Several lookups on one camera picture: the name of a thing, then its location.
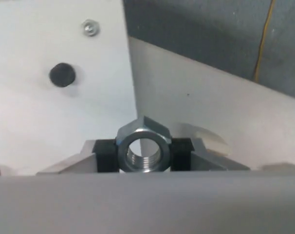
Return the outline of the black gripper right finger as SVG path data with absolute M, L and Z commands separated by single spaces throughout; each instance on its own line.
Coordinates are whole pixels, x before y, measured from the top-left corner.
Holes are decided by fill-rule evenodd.
M 173 138 L 171 171 L 249 171 L 250 168 L 209 150 L 201 138 Z

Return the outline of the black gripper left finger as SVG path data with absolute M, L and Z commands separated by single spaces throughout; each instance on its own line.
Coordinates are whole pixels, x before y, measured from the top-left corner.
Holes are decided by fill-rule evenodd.
M 90 174 L 118 172 L 114 139 L 87 140 L 78 154 L 41 171 L 40 174 Z

